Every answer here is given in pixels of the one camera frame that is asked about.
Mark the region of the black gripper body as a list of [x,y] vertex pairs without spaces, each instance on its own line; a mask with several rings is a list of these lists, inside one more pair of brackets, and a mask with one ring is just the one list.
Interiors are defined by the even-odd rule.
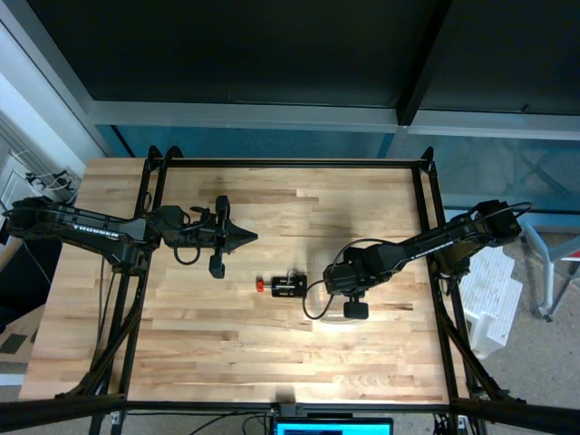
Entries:
[[[229,253],[227,238],[229,236],[230,203],[227,196],[218,196],[215,212],[208,208],[192,208],[200,214],[200,221],[185,225],[179,232],[173,246],[174,257],[183,266],[193,266],[200,259],[201,250],[210,248],[213,254],[209,258],[209,273],[214,278],[224,278],[226,267],[222,256]],[[196,256],[189,261],[179,257],[180,248],[195,248]]]
[[361,299],[363,295],[349,295],[343,303],[343,317],[345,319],[367,319],[369,317],[369,305]]

